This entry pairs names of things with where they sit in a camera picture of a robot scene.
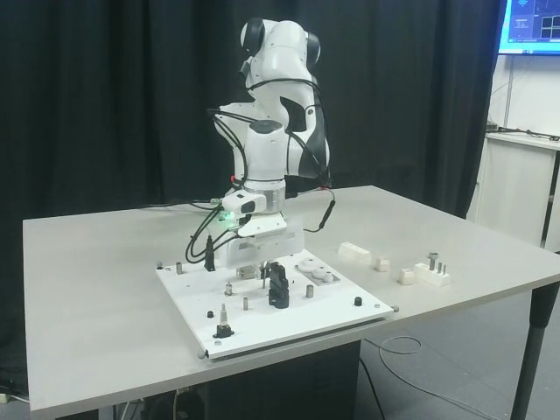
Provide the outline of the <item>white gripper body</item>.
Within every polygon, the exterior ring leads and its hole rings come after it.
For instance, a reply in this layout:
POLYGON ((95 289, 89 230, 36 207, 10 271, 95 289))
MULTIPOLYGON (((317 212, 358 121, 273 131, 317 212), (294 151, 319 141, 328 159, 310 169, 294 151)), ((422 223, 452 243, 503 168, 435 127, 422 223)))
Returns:
POLYGON ((305 247, 300 223, 285 230, 260 236, 236 238, 224 246, 224 267, 240 268, 297 254, 305 247))

